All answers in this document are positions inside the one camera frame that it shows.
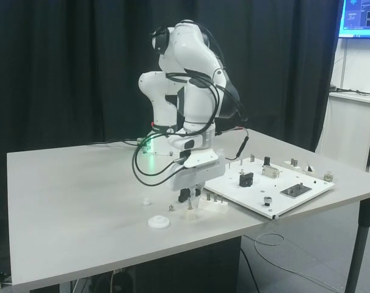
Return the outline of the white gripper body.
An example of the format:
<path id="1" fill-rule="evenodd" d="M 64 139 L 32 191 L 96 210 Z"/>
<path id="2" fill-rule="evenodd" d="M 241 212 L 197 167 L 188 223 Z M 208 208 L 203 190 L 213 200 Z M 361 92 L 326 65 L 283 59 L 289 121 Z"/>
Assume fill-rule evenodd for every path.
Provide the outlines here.
<path id="1" fill-rule="evenodd" d="M 223 151 L 182 151 L 179 159 L 171 168 L 171 173 L 178 171 L 171 178 L 171 190 L 178 191 L 198 184 L 204 184 L 214 178 L 223 176 L 225 173 L 225 156 Z"/>

